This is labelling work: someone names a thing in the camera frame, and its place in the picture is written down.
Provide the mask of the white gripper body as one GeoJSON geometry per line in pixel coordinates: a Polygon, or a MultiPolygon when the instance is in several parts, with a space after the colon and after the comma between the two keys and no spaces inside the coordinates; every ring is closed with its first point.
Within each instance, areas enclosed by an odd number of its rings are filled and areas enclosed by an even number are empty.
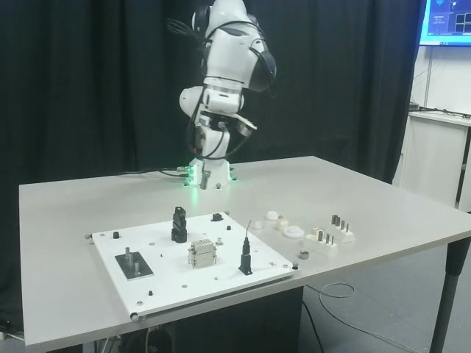
{"type": "Polygon", "coordinates": [[[202,158],[210,161],[223,160],[229,146],[230,133],[227,130],[220,131],[210,128],[204,128],[202,132],[202,158]]]}

